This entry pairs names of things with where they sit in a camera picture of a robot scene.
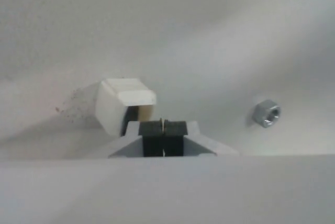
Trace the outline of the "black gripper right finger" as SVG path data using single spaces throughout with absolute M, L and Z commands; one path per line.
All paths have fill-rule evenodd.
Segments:
M 220 156 L 240 153 L 200 132 L 196 121 L 164 121 L 164 156 Z

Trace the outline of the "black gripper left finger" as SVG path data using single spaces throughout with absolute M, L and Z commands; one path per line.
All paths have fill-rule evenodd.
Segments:
M 111 144 L 109 158 L 163 157 L 163 128 L 161 121 L 130 121 L 121 136 Z

